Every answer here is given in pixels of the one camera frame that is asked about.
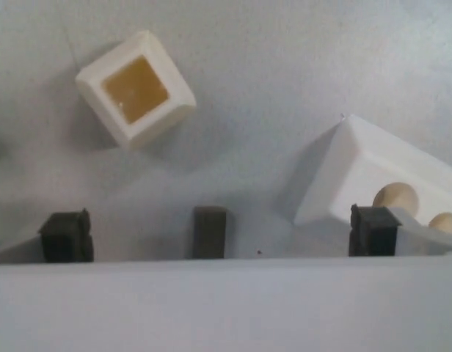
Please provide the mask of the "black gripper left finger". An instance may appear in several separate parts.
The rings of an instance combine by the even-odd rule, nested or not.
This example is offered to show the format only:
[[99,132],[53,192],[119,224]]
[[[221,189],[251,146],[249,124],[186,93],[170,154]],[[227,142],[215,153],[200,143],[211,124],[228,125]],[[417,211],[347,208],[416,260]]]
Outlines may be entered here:
[[94,244],[87,209],[52,213],[29,240],[0,249],[0,264],[92,263]]

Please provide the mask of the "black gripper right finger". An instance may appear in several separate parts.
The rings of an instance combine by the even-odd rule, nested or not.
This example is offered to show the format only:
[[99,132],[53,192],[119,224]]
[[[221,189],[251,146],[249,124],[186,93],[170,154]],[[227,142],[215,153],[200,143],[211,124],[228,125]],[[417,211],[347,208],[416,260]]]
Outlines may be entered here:
[[352,205],[350,257],[452,254],[452,234],[425,227],[403,208]]

